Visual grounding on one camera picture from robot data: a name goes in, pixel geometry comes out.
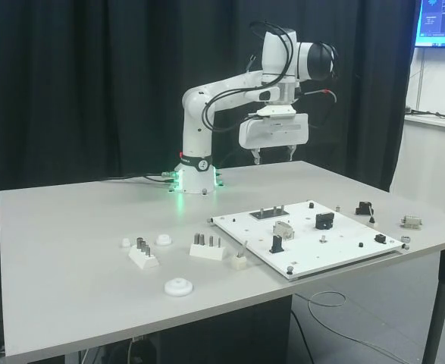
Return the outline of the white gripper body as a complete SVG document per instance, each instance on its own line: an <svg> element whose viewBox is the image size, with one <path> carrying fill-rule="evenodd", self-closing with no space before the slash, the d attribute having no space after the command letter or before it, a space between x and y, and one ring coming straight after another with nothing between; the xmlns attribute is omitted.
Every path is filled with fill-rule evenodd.
<svg viewBox="0 0 445 364"><path fill-rule="evenodd" d="M244 149L294 146L307 142L307 114L252 118L240 125L239 144Z"/></svg>

